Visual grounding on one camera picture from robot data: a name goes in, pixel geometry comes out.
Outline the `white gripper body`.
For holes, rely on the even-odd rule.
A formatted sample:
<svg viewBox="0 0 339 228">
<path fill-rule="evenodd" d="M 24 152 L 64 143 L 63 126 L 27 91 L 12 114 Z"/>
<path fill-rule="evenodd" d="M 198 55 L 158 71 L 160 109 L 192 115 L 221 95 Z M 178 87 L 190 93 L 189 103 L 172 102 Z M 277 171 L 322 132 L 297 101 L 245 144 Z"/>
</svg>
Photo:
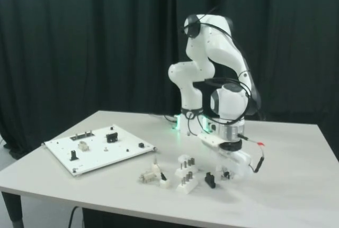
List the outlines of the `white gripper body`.
<svg viewBox="0 0 339 228">
<path fill-rule="evenodd" d="M 224 151 L 215 153 L 215 178 L 225 180 L 223 171 L 230 172 L 230 180 L 246 180 L 251 176 L 251 157 L 244 151 Z"/>
</svg>

